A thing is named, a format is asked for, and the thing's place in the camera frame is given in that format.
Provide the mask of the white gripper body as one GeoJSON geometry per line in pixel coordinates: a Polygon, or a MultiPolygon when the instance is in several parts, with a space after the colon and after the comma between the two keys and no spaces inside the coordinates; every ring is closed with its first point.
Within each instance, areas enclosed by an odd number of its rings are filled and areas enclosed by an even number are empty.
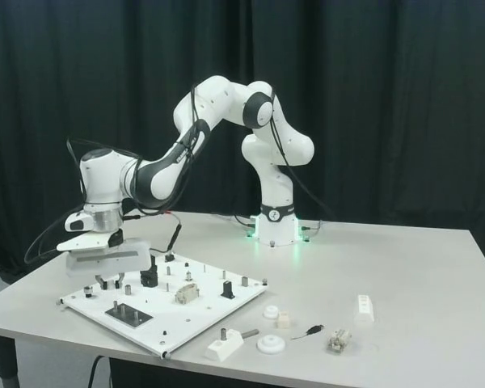
{"type": "Polygon", "coordinates": [[[65,243],[65,271],[68,276],[103,279],[121,272],[150,268],[150,245],[140,238],[129,238],[110,247],[106,240],[73,238],[65,243]]]}

